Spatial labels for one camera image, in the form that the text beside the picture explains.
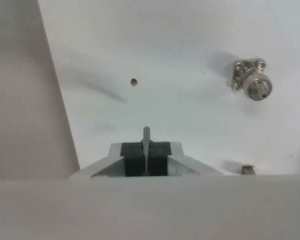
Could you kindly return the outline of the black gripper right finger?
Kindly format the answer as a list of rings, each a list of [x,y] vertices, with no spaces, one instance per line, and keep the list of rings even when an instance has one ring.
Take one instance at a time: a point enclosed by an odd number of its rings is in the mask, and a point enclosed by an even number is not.
[[[150,176],[222,176],[210,165],[184,154],[180,142],[154,142],[149,145],[147,172]]]

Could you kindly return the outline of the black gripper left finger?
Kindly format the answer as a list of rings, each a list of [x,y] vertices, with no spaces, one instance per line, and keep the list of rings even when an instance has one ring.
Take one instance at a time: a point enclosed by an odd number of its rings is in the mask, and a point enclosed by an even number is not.
[[[93,165],[92,177],[142,177],[146,171],[146,157],[140,142],[112,143],[108,155]]]

